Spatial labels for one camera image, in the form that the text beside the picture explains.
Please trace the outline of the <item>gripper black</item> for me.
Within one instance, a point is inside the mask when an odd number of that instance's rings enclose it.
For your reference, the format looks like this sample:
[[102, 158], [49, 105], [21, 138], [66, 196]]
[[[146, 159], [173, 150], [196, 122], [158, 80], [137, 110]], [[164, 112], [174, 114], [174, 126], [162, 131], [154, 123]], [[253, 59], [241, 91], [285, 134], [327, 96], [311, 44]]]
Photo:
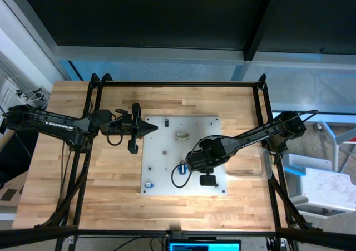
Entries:
[[202, 149], [198, 151], [191, 151], [185, 158], [189, 172], [199, 172], [200, 185], [209, 187], [218, 187], [214, 168], [220, 166], [220, 160], [215, 157], [210, 149]]
[[[129, 114], [127, 110], [116, 109], [115, 113], [121, 114], [120, 117], [116, 117], [111, 122], [111, 135], [119, 135], [120, 140], [118, 143], [111, 143], [112, 146], [118, 146], [122, 143], [124, 136], [131, 136], [128, 141], [128, 150], [131, 154], [138, 153], [138, 145], [136, 144], [136, 139], [141, 137], [139, 135], [139, 121], [141, 120], [141, 106], [139, 103], [134, 103], [132, 105], [132, 114]], [[144, 127], [146, 127], [142, 136], [146, 136], [154, 131], [158, 130], [158, 126], [152, 123], [150, 117], [145, 118]]]

